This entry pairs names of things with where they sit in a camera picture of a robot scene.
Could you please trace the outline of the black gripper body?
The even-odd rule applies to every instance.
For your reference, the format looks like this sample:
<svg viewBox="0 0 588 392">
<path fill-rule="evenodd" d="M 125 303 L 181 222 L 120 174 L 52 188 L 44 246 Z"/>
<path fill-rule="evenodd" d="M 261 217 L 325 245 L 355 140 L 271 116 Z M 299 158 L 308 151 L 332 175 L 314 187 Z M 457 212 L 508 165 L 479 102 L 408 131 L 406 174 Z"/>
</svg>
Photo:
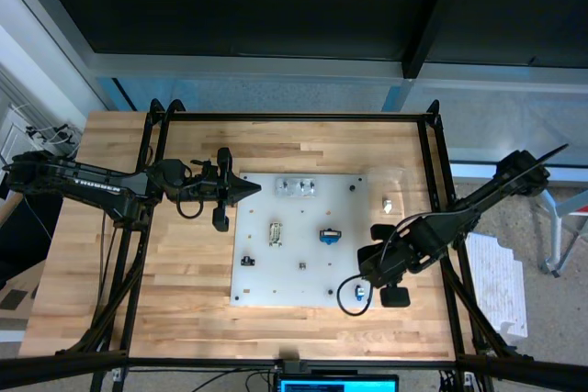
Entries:
<svg viewBox="0 0 588 392">
<path fill-rule="evenodd" d="M 384 308 L 409 307 L 408 289 L 399 283 L 413 263 L 413 250 L 394 225 L 375 224 L 370 234 L 375 243 L 356 252 L 360 276 L 379 290 Z"/>
<path fill-rule="evenodd" d="M 229 205 L 229 173 L 232 170 L 232 155 L 226 147 L 217 152 L 217 164 L 211 161 L 202 163 L 201 173 L 198 176 L 195 189 L 192 191 L 196 200 L 204 202 L 216 202 L 217 206 L 212 211 L 212 225 L 219 232 L 229 230 L 229 219 L 226 216 L 226 207 Z"/>
</svg>

